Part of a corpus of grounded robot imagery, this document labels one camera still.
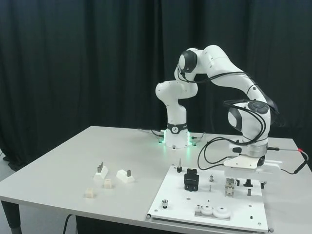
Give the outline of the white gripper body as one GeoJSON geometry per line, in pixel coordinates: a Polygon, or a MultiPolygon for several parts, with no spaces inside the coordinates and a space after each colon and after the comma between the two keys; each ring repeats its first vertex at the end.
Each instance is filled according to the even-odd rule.
{"type": "Polygon", "coordinates": [[[280,167],[276,163],[264,162],[257,166],[256,160],[231,159],[224,162],[224,175],[235,179],[269,181],[279,175],[280,167]]]}

